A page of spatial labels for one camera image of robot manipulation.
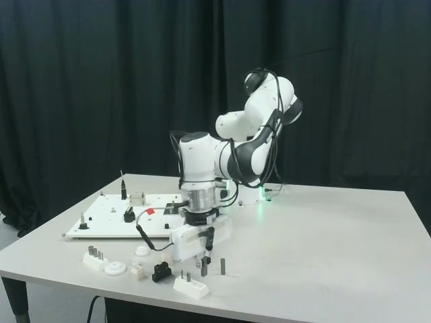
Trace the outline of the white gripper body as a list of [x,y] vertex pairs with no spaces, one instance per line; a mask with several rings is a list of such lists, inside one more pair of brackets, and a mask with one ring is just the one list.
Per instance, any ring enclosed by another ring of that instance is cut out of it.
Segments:
[[172,258],[177,262],[211,253],[213,248],[232,235],[232,220],[230,217],[218,217],[207,225],[183,225],[171,231],[170,241],[173,243]]

